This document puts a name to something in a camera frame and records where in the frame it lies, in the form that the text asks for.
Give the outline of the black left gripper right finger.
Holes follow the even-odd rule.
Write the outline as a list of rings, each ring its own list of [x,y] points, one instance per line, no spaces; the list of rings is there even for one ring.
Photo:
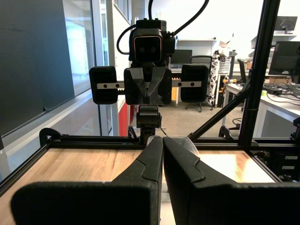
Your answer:
[[[238,183],[165,137],[164,172],[178,225],[297,225],[298,183]]]

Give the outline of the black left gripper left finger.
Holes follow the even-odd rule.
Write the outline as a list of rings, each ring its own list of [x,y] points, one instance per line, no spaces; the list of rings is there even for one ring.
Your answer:
[[[157,225],[163,141],[155,137],[110,182],[35,182],[10,202],[18,225]]]

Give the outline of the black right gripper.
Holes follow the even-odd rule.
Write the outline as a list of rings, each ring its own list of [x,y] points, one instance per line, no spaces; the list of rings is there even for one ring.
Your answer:
[[[209,69],[202,64],[184,64],[179,74],[156,66],[153,62],[131,64],[124,70],[123,81],[117,80],[113,66],[93,67],[89,71],[92,97],[98,105],[111,105],[124,95],[128,105],[167,105],[173,87],[180,88],[180,98],[186,103],[206,99]]]

